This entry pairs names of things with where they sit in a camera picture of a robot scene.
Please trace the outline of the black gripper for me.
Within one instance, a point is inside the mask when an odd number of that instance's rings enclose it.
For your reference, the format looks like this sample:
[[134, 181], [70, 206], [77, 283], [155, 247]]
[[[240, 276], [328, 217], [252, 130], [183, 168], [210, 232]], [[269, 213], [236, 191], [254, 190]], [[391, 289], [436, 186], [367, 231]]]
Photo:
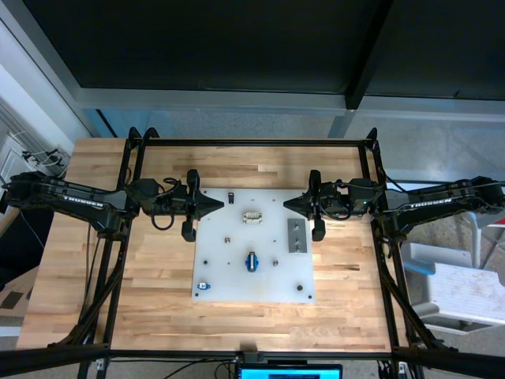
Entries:
[[[186, 184], [181, 186], [178, 194], [178, 215], [183, 215], [185, 220], [181, 225], [181, 236], [186, 242], [196, 241], [196, 229], [193, 221], [196, 218], [196, 198], [200, 189], [200, 176], [196, 169], [190, 169], [186, 175]], [[222, 201], [209, 197], [206, 191], [199, 192], [199, 219], [220, 210], [224, 207]]]
[[307, 220], [309, 219], [309, 207], [306, 204], [310, 203], [313, 220], [312, 240], [314, 242], [322, 242], [326, 234], [326, 224], [323, 220], [323, 198], [328, 195], [332, 195], [332, 183], [322, 182], [321, 173], [318, 170], [311, 170], [309, 191], [284, 201], [284, 208], [296, 212]]

